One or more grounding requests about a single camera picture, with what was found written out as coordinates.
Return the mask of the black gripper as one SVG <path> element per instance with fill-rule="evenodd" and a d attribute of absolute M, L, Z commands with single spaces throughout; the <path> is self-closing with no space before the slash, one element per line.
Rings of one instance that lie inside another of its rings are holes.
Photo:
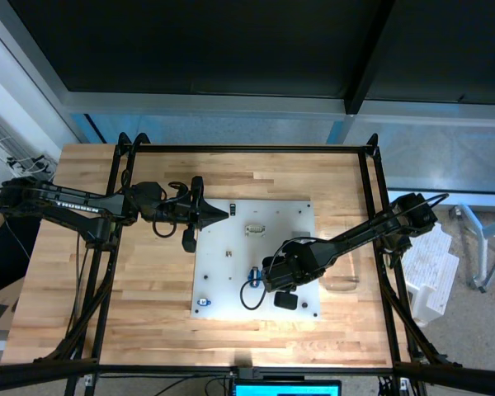
<path fill-rule="evenodd" d="M 298 295 L 289 291 L 277 291 L 274 296 L 273 304 L 279 309 L 297 309 Z"/>
<path fill-rule="evenodd" d="M 204 229 L 212 224 L 229 218 L 229 213 L 227 211 L 212 206 L 203 199 L 203 195 L 203 177 L 195 176 L 191 180 L 188 203 L 184 203 L 181 206 L 182 214 L 185 219 L 183 223 L 186 225 L 186 229 L 183 231 L 181 245 L 185 252 L 194 253 L 196 251 L 195 231 L 197 229 Z"/>

